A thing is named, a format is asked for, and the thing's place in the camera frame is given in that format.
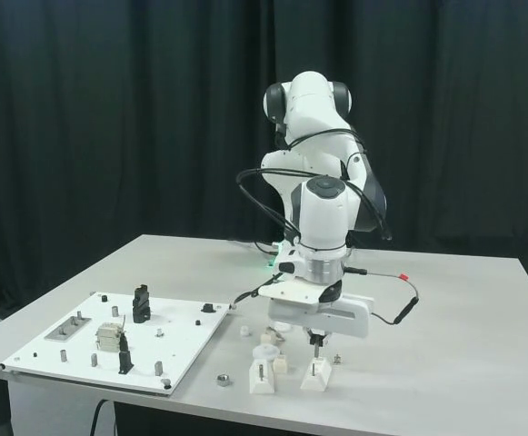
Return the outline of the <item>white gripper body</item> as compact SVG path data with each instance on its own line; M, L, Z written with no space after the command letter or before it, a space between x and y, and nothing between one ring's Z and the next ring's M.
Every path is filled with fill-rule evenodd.
M344 293L332 302L271 300L268 315L275 322L302 327L312 334L337 333L365 338L373 308L374 298Z

